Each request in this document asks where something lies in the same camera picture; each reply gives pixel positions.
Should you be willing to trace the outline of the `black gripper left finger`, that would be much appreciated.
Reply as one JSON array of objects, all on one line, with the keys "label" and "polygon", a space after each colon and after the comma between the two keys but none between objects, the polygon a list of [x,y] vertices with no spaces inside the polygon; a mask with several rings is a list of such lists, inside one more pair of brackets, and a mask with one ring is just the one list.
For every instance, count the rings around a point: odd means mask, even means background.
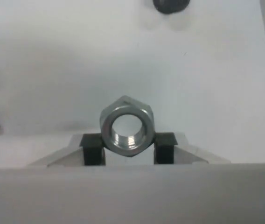
[{"label": "black gripper left finger", "polygon": [[99,133],[75,134],[68,146],[29,164],[30,167],[105,166],[104,143]]}]

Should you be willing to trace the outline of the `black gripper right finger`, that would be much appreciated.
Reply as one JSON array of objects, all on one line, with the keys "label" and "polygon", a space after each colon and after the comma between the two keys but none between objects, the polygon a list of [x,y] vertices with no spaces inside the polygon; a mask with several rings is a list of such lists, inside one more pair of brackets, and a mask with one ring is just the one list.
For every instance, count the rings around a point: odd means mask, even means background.
[{"label": "black gripper right finger", "polygon": [[156,133],[154,164],[229,164],[230,161],[191,145],[184,133]]}]

